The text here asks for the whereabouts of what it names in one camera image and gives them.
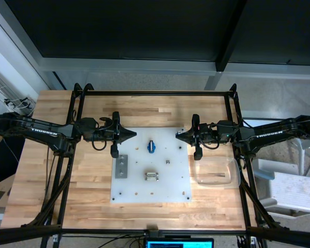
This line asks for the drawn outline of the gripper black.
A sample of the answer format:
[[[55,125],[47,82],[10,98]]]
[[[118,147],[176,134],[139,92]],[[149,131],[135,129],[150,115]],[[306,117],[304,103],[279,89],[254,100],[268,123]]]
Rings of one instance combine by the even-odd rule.
[[[218,148],[218,139],[214,136],[213,130],[206,123],[200,123],[200,117],[197,114],[192,116],[192,128],[189,130],[182,129],[176,133],[176,138],[195,147],[193,154],[194,160],[201,160],[203,149],[209,150]]]
[[[101,117],[100,121],[104,122],[104,125],[100,127],[100,141],[102,142],[112,142],[110,147],[110,154],[112,158],[119,157],[118,143],[120,138],[120,116],[119,112],[113,112],[112,118]],[[125,142],[136,136],[136,132],[128,130],[121,126],[121,142]]]

